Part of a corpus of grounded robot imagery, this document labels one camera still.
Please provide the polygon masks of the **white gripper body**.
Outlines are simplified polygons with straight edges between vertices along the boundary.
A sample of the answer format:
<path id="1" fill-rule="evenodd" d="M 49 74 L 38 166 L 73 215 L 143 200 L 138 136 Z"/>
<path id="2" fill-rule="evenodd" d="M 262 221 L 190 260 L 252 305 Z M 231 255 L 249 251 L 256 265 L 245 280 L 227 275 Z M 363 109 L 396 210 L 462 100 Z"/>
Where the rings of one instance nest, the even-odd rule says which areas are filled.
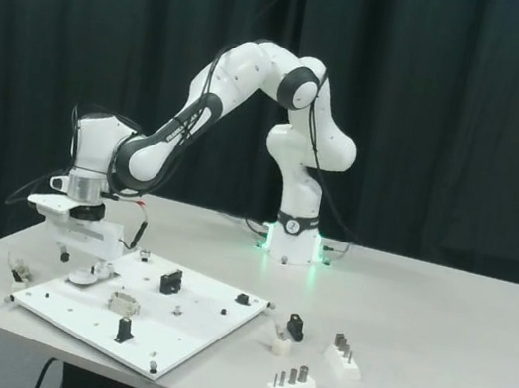
<path id="1" fill-rule="evenodd" d="M 103 259 L 117 259 L 123 253 L 124 228 L 117 223 L 103 221 L 83 221 L 59 213 L 42 209 L 48 235 L 60 246 L 75 249 Z"/>

